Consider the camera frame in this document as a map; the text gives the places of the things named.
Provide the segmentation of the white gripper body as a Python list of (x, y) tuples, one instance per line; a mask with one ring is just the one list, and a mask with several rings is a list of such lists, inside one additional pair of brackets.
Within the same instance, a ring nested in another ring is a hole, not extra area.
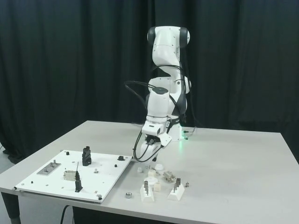
[(151, 161), (156, 155), (157, 151), (161, 148), (161, 141), (159, 138), (148, 138), (140, 147), (139, 161)]

